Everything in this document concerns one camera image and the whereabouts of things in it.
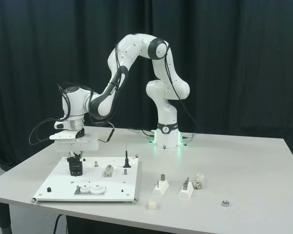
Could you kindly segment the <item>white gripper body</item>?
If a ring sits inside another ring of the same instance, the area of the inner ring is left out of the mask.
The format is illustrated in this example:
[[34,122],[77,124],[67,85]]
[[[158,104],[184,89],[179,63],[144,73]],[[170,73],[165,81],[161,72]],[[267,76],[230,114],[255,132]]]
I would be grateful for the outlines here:
[[96,151],[99,148],[97,140],[55,140],[56,151],[59,152],[81,152]]

